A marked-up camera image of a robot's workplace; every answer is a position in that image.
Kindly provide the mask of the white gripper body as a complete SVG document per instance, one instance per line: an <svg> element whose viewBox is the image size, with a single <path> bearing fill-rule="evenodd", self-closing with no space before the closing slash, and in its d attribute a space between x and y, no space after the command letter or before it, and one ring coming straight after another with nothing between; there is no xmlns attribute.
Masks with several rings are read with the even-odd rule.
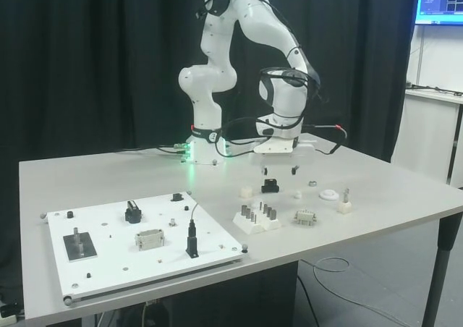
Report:
<svg viewBox="0 0 463 327"><path fill-rule="evenodd" d="M300 137L292 139L271 137L270 139L256 145L252 151L257 154L268 155L303 154L314 150L316 143L317 140L301 139Z"/></svg>

